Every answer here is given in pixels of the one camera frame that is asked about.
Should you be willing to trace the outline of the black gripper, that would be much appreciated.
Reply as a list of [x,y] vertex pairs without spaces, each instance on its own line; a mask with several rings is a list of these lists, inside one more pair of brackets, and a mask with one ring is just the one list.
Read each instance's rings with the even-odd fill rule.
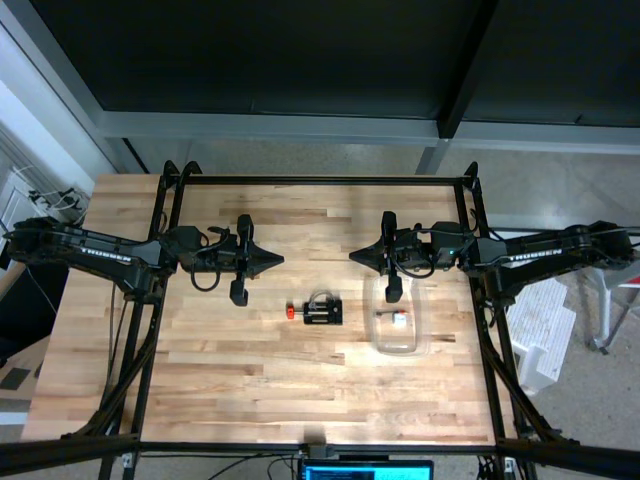
[[421,223],[413,228],[398,229],[396,214],[384,211],[381,223],[382,238],[367,247],[349,254],[349,259],[378,274],[388,276],[385,288],[387,302],[399,302],[403,295],[400,273],[423,280],[433,275],[431,247],[419,239],[421,233],[429,233]]
[[[245,280],[257,276],[268,269],[284,262],[282,255],[267,251],[253,244],[254,224],[248,214],[238,217],[236,233],[229,230],[220,233],[220,240],[206,252],[205,259],[209,262],[207,272],[215,273],[214,283],[203,289],[204,292],[215,290],[223,273],[233,273],[235,279],[231,281],[229,297],[236,306],[248,304],[249,293],[245,288]],[[250,270],[250,247],[252,256],[262,259]]]

